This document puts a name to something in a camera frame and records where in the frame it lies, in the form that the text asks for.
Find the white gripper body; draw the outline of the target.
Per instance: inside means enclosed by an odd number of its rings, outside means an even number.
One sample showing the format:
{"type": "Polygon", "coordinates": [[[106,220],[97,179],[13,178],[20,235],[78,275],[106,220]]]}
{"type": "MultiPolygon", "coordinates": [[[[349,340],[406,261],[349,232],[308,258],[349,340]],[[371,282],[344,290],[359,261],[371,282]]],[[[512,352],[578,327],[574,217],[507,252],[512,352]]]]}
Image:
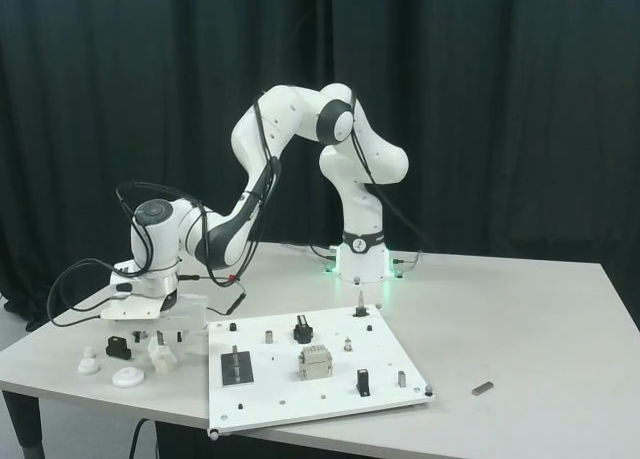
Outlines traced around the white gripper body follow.
{"type": "Polygon", "coordinates": [[[207,326],[206,296],[180,294],[172,307],[163,310],[163,304],[139,295],[114,299],[102,310],[102,319],[120,332],[190,331],[207,326]]]}

